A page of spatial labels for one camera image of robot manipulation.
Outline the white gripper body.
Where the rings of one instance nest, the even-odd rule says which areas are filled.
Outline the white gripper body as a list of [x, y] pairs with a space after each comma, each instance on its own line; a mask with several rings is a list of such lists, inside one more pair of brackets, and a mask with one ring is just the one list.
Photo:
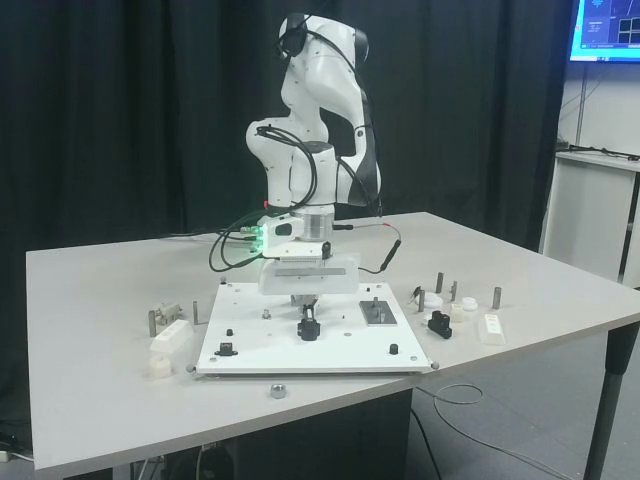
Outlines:
[[359, 286], [358, 268], [359, 256], [345, 253], [325, 260], [267, 260], [258, 288], [263, 295], [350, 294]]

